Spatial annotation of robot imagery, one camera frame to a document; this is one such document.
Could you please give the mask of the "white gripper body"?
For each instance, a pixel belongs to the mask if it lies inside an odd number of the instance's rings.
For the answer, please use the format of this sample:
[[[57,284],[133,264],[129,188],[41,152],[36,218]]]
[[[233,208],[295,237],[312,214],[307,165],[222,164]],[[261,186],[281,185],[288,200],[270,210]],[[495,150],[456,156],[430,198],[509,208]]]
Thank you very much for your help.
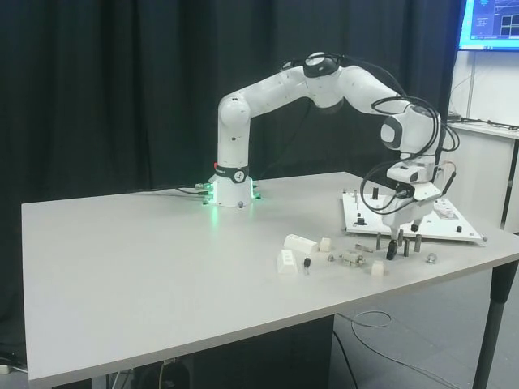
[[[424,216],[429,215],[434,202],[442,195],[442,191],[434,184],[418,183],[403,185],[396,194],[384,200],[382,222],[390,228],[391,237],[398,237],[404,224],[419,226]]]

